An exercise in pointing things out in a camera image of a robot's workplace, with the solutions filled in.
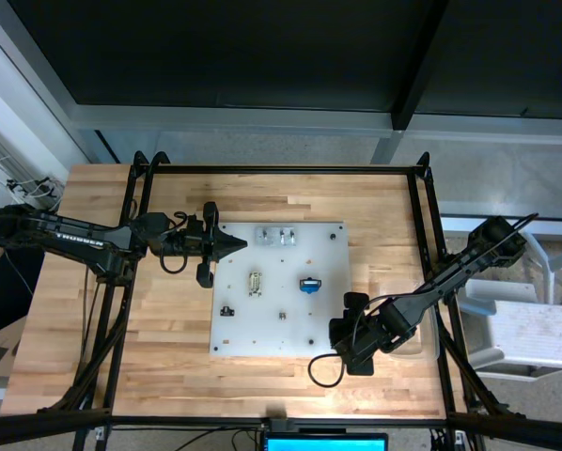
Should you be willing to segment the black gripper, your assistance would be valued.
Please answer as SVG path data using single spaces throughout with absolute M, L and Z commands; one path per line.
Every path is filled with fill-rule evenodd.
M 344 366 L 350 376 L 373 376 L 373 358 L 377 351 L 390 351 L 389 335 L 381 320 L 381 305 L 389 295 L 370 298 L 365 293 L 344 294 L 344 307 L 349 320 L 348 340 L 345 334 L 345 320 L 329 321 L 330 344 L 336 354 L 345 354 Z
M 212 263 L 247 247 L 247 241 L 227 234 L 218 228 L 218 222 L 219 211 L 216 204 L 210 201 L 203 206 L 202 220 L 192 215 L 185 228 L 185 256 L 201 259 L 196 267 L 195 278 L 202 288 L 213 287 Z

